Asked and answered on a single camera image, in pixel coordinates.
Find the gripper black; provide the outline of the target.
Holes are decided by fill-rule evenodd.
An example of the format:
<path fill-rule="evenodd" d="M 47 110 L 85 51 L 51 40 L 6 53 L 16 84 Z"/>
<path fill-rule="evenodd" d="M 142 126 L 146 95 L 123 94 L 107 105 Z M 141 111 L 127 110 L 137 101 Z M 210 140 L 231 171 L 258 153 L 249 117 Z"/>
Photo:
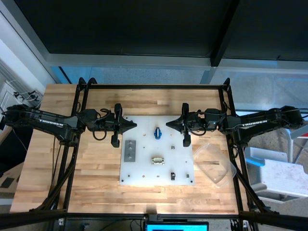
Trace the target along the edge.
<path fill-rule="evenodd" d="M 191 145 L 191 135 L 201 136 L 201 118 L 199 116 L 200 112 L 200 110 L 197 112 L 190 112 L 189 105 L 187 103 L 183 103 L 181 109 L 181 117 L 166 123 L 167 127 L 181 132 L 181 134 L 184 135 L 184 147 L 189 147 Z"/>
<path fill-rule="evenodd" d="M 118 138 L 118 135 L 122 135 L 122 133 L 127 132 L 128 130 L 131 130 L 136 127 L 136 123 L 133 122 L 133 120 L 129 120 L 127 117 L 122 118 L 122 106 L 120 103 L 115 104 L 114 113 L 112 113 L 112 120 L 108 123 L 106 123 L 106 133 L 109 134 L 110 132 L 113 133 L 111 136 L 111 145 L 113 147 L 119 147 L 120 146 L 120 140 Z M 122 118 L 122 124 L 125 125 L 121 129 L 121 123 L 120 120 Z"/>

